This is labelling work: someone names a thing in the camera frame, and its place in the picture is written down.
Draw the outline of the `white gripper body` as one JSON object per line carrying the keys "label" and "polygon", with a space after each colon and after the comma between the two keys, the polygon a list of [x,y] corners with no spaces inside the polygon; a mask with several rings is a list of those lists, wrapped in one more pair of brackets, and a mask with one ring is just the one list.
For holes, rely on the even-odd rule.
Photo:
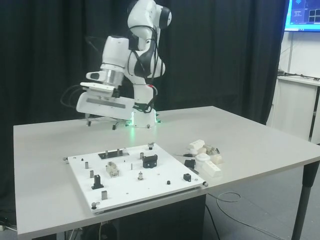
{"label": "white gripper body", "polygon": [[103,99],[84,92],[78,99],[76,110],[84,114],[129,120],[133,111],[133,99],[122,96]]}

